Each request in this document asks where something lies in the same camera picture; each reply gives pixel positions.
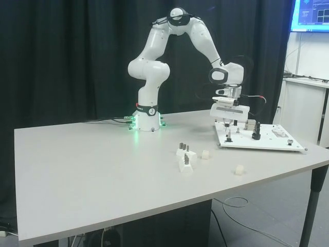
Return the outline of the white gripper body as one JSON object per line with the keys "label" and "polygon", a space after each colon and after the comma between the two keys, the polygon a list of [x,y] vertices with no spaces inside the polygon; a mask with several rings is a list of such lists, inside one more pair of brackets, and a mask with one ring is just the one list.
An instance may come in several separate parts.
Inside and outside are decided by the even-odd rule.
{"label": "white gripper body", "polygon": [[237,121],[246,121],[248,114],[249,106],[245,105],[225,107],[219,104],[213,104],[210,109],[210,115],[213,117]]}

